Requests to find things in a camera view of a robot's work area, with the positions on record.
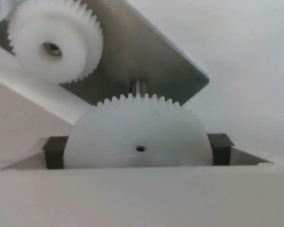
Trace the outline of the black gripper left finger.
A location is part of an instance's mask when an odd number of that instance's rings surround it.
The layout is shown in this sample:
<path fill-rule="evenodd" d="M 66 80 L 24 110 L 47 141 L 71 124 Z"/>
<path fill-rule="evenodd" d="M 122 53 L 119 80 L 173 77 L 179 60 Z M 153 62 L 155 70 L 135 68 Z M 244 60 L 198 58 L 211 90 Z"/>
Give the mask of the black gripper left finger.
<path fill-rule="evenodd" d="M 0 170 L 64 169 L 64 150 L 68 136 L 40 138 L 25 154 L 0 164 Z"/>

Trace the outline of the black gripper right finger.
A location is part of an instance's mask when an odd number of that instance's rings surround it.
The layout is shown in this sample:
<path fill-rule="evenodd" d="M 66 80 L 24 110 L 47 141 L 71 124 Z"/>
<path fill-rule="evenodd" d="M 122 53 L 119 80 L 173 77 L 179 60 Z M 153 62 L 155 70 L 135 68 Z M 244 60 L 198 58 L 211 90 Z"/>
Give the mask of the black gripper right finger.
<path fill-rule="evenodd" d="M 260 156 L 235 148 L 226 133 L 208 133 L 213 154 L 213 166 L 257 166 L 272 163 Z"/>

